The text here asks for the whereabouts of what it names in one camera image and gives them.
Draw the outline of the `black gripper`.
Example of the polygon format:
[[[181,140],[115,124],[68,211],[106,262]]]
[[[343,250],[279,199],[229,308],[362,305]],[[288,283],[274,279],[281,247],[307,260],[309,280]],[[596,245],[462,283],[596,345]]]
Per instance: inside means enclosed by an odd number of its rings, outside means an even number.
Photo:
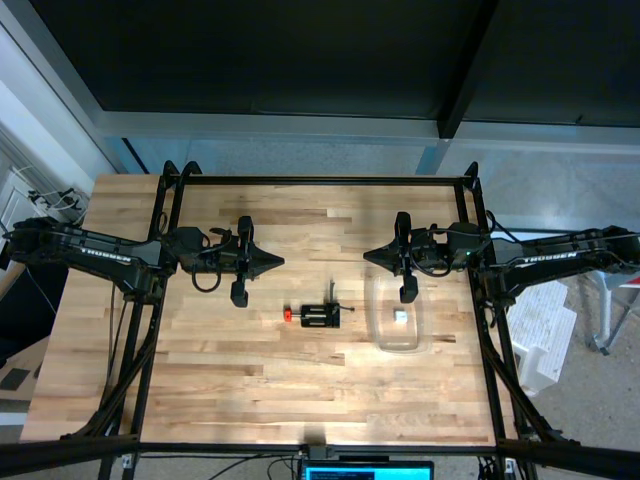
[[[412,303],[419,293],[418,280],[413,272],[417,270],[427,276],[440,278],[448,273],[448,266],[429,230],[418,229],[413,233],[411,216],[407,212],[397,214],[394,233],[394,240],[365,252],[363,257],[394,276],[400,276],[400,301]]]
[[[284,258],[262,250],[253,242],[254,226],[250,216],[239,218],[236,235],[221,227],[213,227],[209,232],[218,235],[220,241],[215,245],[207,241],[196,255],[192,265],[192,285],[201,293],[212,293],[220,286],[223,274],[233,274],[236,280],[231,284],[231,301],[235,306],[247,306],[246,280],[283,266]],[[205,273],[216,275],[216,283],[212,287],[204,288],[198,284],[197,275]]]

